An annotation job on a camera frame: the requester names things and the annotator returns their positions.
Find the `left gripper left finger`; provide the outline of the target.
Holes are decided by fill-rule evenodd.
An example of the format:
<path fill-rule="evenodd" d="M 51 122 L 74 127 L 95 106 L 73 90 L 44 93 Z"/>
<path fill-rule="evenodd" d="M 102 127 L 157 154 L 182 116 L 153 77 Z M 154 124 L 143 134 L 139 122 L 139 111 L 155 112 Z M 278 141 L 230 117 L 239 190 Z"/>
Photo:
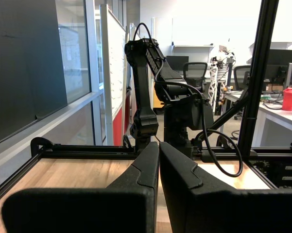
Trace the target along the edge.
<path fill-rule="evenodd" d="M 153 233 L 159 148 L 151 142 L 106 188 L 30 188 L 9 196 L 9 233 Z"/>

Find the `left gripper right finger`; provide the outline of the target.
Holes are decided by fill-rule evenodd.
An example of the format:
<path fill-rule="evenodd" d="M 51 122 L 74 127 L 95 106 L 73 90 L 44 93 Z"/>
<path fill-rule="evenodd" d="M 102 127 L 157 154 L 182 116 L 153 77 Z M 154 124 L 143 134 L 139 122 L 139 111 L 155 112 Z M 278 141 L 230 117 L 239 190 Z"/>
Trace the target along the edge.
<path fill-rule="evenodd" d="M 175 233 L 292 233 L 292 189 L 235 189 L 166 142 L 160 177 Z"/>

